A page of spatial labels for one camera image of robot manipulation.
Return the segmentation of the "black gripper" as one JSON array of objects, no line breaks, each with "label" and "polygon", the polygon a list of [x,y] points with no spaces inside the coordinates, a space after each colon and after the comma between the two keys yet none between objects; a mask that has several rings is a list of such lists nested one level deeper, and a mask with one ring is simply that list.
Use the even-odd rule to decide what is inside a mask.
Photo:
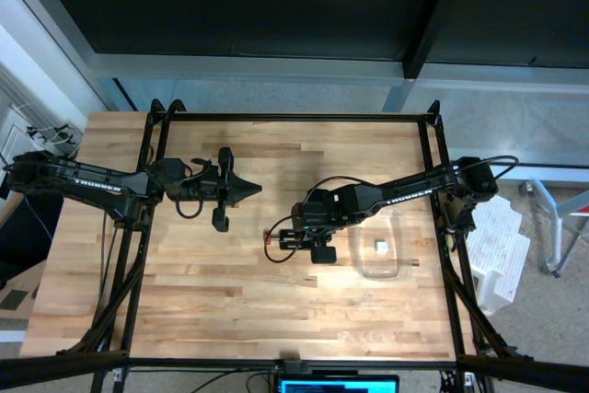
[{"label": "black gripper", "polygon": [[229,204],[236,207],[243,200],[261,192],[261,186],[240,178],[233,172],[234,156],[229,147],[222,147],[218,153],[218,166],[211,167],[202,178],[201,196],[204,201],[215,201],[212,223],[218,232],[226,233],[229,219],[225,214]]},{"label": "black gripper", "polygon": [[337,261],[337,251],[329,245],[332,232],[325,228],[306,232],[309,244],[310,258],[313,264],[334,264]]}]

